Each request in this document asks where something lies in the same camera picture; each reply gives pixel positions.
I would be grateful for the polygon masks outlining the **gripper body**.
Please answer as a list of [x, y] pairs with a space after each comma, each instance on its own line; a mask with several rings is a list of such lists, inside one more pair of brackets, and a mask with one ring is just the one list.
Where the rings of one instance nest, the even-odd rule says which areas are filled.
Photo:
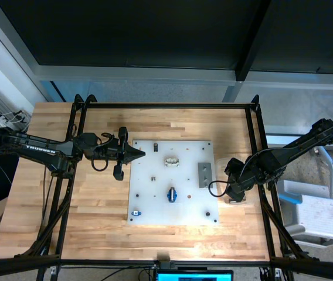
[[105, 145], [105, 160], [106, 162], [115, 161], [117, 164], [113, 169], [113, 176], [116, 180], [123, 180], [124, 172], [122, 165], [125, 158], [125, 145], [128, 141], [127, 128], [122, 126], [118, 130], [118, 138], [112, 137], [112, 140]]
[[225, 174], [228, 176], [225, 194], [237, 203], [242, 202], [244, 198], [244, 190], [239, 181], [243, 166], [243, 162], [236, 158], [231, 158], [225, 168]]

